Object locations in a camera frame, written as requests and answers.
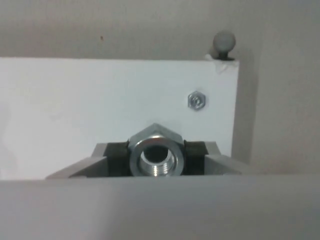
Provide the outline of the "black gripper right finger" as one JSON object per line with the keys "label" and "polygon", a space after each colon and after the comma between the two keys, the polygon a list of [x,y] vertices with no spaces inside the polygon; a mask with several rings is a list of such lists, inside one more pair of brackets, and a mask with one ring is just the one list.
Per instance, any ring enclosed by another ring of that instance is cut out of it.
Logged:
{"label": "black gripper right finger", "polygon": [[222,155],[215,141],[184,142],[185,176],[240,175],[241,167],[236,161]]}

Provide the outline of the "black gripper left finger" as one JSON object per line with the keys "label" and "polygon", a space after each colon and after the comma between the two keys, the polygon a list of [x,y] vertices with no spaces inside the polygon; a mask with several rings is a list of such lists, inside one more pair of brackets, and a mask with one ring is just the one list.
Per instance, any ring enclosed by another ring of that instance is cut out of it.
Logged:
{"label": "black gripper left finger", "polygon": [[50,175],[47,179],[129,177],[128,142],[96,144],[91,156]]}

